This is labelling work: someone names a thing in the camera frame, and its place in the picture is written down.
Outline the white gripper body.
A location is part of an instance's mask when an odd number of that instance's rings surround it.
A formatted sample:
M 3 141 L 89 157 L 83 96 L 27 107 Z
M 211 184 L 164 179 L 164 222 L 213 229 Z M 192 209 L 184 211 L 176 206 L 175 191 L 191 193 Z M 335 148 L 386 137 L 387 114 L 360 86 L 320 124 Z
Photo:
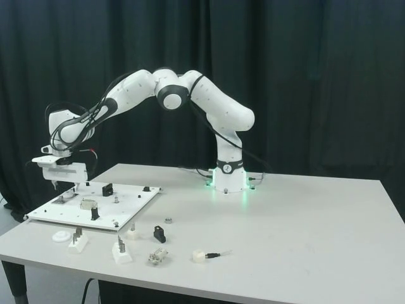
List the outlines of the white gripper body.
M 71 163 L 69 165 L 41 165 L 45 180 L 53 182 L 71 182 L 79 184 L 88 180 L 87 167 L 84 163 Z

